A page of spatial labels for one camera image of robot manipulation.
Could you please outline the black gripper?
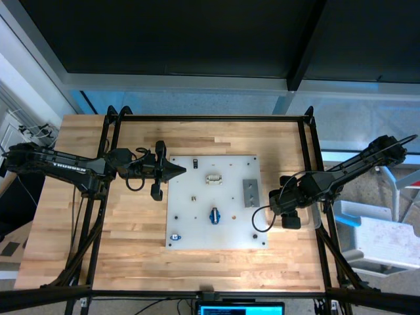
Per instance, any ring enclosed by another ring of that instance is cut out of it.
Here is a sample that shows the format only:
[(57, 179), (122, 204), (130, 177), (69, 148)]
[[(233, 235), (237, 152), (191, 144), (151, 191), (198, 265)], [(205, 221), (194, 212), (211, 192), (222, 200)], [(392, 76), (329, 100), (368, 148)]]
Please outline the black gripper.
[(298, 230), (301, 228), (301, 219), (298, 216), (297, 211), (291, 211), (288, 213), (281, 214), (282, 228)]
[[(167, 148), (164, 141), (156, 142), (155, 153), (152, 154), (154, 162), (154, 183), (151, 186), (151, 197), (154, 201), (161, 201), (163, 199), (163, 191), (161, 190), (161, 182), (163, 181), (164, 164), (166, 161)], [(167, 167), (175, 170), (167, 174), (167, 180), (171, 180), (186, 172), (186, 168), (180, 164), (179, 158), (171, 158), (168, 161)]]

